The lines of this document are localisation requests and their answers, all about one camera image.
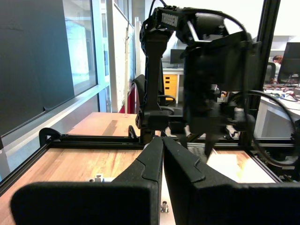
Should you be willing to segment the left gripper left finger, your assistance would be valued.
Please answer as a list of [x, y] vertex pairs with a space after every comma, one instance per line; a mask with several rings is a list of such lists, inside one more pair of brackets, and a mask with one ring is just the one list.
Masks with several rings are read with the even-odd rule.
[[111, 182], [35, 182], [17, 190], [10, 208], [18, 225], [157, 225], [163, 141], [147, 145]]

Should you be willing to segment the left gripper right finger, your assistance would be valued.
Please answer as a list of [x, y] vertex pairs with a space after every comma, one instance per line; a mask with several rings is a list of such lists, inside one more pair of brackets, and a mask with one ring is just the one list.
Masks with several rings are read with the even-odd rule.
[[297, 225], [298, 183], [237, 183], [165, 137], [164, 170], [178, 225]]

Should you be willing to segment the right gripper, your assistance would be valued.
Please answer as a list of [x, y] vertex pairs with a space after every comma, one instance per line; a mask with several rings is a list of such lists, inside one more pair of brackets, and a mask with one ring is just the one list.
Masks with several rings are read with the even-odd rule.
[[227, 126], [233, 126], [242, 132], [253, 130], [255, 119], [246, 107], [249, 93], [237, 92], [222, 103], [207, 99], [203, 92], [200, 97], [185, 94], [185, 122], [190, 133], [206, 134], [204, 153], [207, 159], [218, 142], [218, 136], [225, 133]]

